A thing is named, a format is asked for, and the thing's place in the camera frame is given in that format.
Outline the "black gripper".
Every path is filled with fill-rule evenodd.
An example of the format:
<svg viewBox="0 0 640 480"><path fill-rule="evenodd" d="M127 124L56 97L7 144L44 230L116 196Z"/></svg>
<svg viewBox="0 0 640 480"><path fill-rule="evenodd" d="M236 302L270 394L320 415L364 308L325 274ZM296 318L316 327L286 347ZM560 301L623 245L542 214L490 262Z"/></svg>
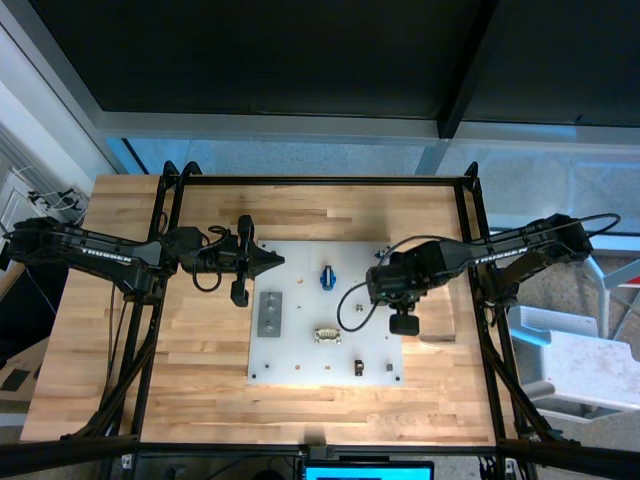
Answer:
<svg viewBox="0 0 640 480"><path fill-rule="evenodd" d="M247 306L249 303L245 283L249 277L249 250L253 239L253 220L250 215L242 215L238 219L236 233L229 234L219 249L219 273L235 276L230 291L230 298L235 306ZM264 243L253 245L253 258L256 259L253 262L254 276L284 264L284 257Z"/></svg>
<svg viewBox="0 0 640 480"><path fill-rule="evenodd" d="M394 252L389 263L371 267L366 273L366 287L371 303L386 305L394 313L389 317L389 331L394 335L418 336L419 317L413 314L416 303L426 293L424 269L414 250Z"/></svg>

